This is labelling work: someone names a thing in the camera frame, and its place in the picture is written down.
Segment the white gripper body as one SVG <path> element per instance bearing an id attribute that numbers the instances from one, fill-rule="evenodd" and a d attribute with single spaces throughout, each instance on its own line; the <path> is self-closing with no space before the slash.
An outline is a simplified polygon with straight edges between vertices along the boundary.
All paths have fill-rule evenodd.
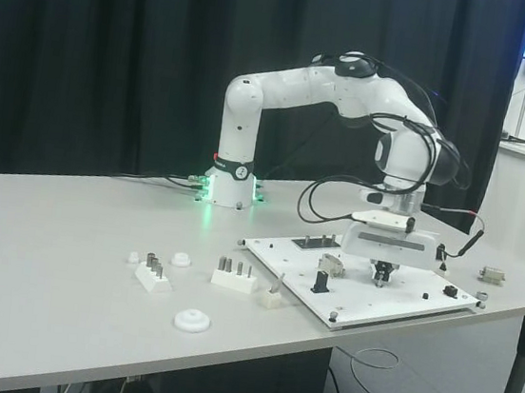
<path id="1" fill-rule="evenodd" d="M 340 246 L 353 256 L 431 270 L 437 257 L 438 239 L 431 232 L 405 233 L 353 223 L 341 237 Z"/>

